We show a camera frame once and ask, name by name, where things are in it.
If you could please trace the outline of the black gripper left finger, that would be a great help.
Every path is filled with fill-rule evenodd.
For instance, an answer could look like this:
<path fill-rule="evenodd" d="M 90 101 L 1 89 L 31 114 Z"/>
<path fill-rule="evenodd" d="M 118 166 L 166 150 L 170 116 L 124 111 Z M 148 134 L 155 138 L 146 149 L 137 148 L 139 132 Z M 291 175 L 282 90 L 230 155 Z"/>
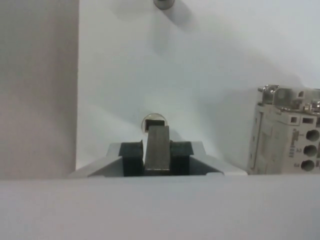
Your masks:
<path fill-rule="evenodd" d="M 143 156 L 142 141 L 112 143 L 104 157 L 77 169 L 68 177 L 140 177 L 144 175 Z"/>

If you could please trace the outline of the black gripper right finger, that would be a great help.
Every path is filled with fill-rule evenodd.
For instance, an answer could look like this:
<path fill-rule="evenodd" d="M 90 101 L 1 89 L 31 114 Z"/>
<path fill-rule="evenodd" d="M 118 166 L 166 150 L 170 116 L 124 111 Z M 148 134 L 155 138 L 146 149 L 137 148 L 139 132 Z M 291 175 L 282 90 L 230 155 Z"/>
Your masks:
<path fill-rule="evenodd" d="M 206 153 L 201 141 L 170 142 L 170 172 L 173 176 L 246 176 L 247 172 Z"/>

